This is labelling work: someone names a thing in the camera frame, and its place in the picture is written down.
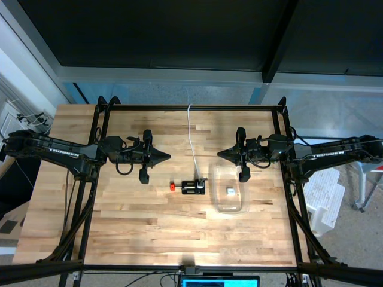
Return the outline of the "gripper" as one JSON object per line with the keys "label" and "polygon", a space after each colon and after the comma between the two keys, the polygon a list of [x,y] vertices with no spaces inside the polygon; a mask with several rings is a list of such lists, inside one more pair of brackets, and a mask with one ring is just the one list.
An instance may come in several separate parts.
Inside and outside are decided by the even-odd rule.
{"label": "gripper", "polygon": [[236,131],[236,145],[217,153],[217,155],[235,166],[240,167],[239,181],[246,183],[251,177],[247,163],[254,161],[257,142],[255,139],[246,140],[246,131],[238,127]]}
{"label": "gripper", "polygon": [[142,184],[149,183],[148,168],[171,159],[171,155],[165,152],[159,151],[152,146],[152,132],[151,130],[144,130],[143,141],[139,142],[137,149],[133,151],[133,163],[141,164],[142,167],[139,170],[139,181]]}

